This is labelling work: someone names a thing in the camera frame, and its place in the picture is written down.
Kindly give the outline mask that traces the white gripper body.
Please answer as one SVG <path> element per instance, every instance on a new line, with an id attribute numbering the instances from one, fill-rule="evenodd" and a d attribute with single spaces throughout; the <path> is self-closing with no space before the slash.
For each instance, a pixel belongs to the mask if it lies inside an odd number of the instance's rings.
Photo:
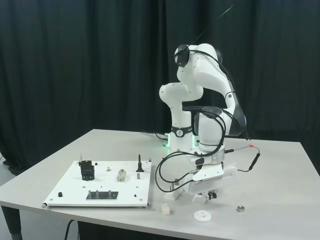
<path id="1" fill-rule="evenodd" d="M 191 182 L 186 185 L 186 193 L 196 195 L 236 184 L 238 170 L 236 167 L 202 167 L 187 180 Z"/>

